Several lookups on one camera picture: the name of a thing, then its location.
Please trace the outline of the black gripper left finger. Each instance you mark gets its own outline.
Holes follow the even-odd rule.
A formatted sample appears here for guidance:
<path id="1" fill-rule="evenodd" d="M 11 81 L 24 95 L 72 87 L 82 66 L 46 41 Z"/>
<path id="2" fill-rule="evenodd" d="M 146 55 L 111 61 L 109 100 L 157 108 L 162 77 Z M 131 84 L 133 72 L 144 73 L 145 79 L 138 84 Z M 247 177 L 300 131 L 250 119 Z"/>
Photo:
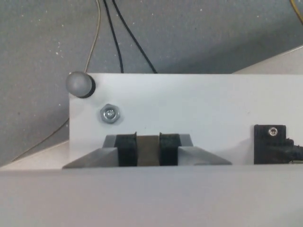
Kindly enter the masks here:
<path id="1" fill-rule="evenodd" d="M 103 147 L 98 148 L 63 168 L 97 168 L 137 166 L 137 134 L 107 135 Z"/>

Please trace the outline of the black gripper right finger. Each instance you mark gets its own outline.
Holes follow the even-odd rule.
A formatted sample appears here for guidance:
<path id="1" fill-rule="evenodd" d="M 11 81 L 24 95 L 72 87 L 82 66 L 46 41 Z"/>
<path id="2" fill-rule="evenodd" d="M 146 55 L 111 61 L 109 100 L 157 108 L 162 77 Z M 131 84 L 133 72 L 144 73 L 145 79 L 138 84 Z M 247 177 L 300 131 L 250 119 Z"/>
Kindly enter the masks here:
<path id="1" fill-rule="evenodd" d="M 189 134 L 160 134 L 159 163 L 161 166 L 231 165 L 232 162 L 194 146 Z"/>

